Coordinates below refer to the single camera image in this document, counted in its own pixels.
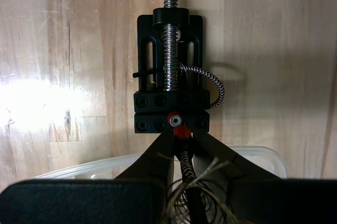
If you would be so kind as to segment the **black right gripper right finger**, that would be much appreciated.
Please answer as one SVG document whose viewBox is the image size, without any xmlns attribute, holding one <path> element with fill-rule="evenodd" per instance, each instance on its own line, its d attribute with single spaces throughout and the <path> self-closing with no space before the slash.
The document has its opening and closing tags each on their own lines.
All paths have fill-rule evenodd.
<svg viewBox="0 0 337 224">
<path fill-rule="evenodd" d="M 195 140 L 194 169 L 199 176 L 216 158 L 218 164 L 224 166 L 216 170 L 216 174 L 225 180 L 277 180 L 278 177 L 269 171 L 255 165 L 239 153 L 226 146 L 213 136 L 203 131 L 193 134 Z"/>
</svg>

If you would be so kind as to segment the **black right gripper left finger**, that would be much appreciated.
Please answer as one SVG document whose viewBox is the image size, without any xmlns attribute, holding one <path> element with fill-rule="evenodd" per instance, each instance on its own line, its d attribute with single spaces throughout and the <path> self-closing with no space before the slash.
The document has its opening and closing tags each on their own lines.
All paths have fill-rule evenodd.
<svg viewBox="0 0 337 224">
<path fill-rule="evenodd" d="M 116 178 L 172 180 L 174 174 L 173 144 L 173 130 L 164 130 L 148 149 Z"/>
</svg>

